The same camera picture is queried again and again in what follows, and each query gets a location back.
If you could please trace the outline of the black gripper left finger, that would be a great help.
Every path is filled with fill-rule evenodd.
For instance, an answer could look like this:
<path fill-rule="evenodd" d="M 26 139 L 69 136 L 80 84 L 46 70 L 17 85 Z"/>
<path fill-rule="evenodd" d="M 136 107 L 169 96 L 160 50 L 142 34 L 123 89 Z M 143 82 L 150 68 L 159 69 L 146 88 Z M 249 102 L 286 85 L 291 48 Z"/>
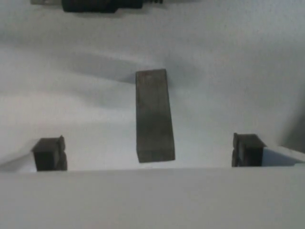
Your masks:
<path fill-rule="evenodd" d="M 18 151 L 0 157 L 0 171 L 67 171 L 65 148 L 63 136 L 31 139 Z"/>

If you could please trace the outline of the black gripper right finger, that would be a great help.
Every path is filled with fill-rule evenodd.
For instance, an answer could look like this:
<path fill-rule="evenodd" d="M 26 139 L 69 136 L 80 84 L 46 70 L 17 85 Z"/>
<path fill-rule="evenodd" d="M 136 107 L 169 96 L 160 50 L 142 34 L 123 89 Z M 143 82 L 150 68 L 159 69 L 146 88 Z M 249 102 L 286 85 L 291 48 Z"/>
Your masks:
<path fill-rule="evenodd" d="M 267 146 L 256 134 L 233 136 L 232 167 L 292 167 L 305 165 L 304 153 Z"/>

